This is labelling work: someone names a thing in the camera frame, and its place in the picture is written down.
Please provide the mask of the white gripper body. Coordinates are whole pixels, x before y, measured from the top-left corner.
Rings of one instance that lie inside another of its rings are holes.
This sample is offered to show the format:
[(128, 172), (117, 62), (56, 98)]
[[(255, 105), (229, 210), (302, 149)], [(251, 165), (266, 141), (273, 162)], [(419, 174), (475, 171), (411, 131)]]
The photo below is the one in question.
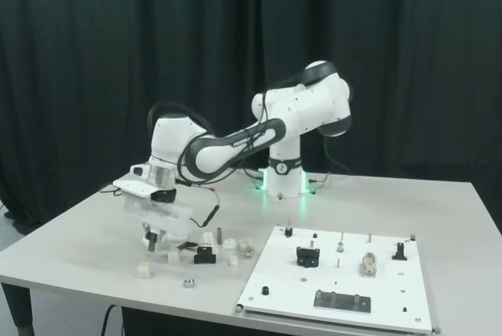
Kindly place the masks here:
[(156, 203), (149, 199), (126, 196), (124, 211), (140, 223), (150, 226), (149, 239), (155, 229), (163, 231), (162, 240), (188, 240), (193, 224), (193, 210), (184, 203)]

